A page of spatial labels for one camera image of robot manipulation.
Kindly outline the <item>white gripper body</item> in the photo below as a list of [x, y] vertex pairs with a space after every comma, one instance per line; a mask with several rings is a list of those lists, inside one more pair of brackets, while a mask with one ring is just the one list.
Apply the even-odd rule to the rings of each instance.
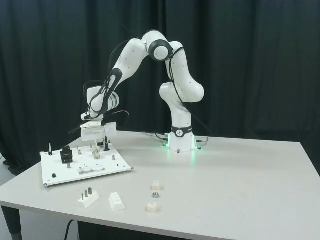
[[80, 126], [82, 141], [100, 141], [117, 134], [117, 123], [86, 122]]

